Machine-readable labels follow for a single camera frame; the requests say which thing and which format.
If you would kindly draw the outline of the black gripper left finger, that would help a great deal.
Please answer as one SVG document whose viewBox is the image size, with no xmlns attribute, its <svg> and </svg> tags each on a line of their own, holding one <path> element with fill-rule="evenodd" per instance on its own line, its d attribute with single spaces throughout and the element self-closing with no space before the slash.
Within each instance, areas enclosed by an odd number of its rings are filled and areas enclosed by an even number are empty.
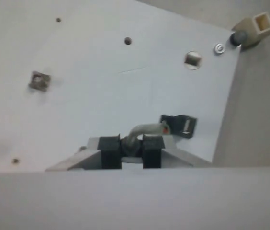
<svg viewBox="0 0 270 230">
<path fill-rule="evenodd" d="M 48 167 L 47 171 L 121 169 L 120 136 L 91 137 L 72 156 Z"/>
</svg>

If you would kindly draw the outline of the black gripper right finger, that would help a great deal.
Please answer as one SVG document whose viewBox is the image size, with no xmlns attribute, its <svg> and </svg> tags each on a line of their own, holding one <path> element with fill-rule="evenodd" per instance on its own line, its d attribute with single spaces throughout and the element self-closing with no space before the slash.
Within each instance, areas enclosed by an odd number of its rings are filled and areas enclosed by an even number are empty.
<svg viewBox="0 0 270 230">
<path fill-rule="evenodd" d="M 177 148 L 173 136 L 144 135 L 142 138 L 143 168 L 192 168 L 185 160 L 186 152 Z"/>
</svg>

